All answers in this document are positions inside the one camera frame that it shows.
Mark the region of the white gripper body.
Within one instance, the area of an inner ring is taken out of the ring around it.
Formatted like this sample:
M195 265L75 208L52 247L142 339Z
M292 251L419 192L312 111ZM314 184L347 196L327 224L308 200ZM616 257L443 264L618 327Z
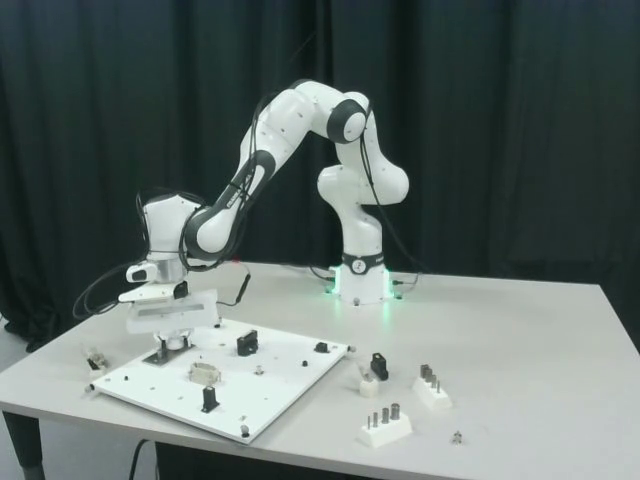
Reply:
M177 336L182 332L213 325L218 321L217 293L196 292L175 299L165 297L131 303L126 329L131 334Z

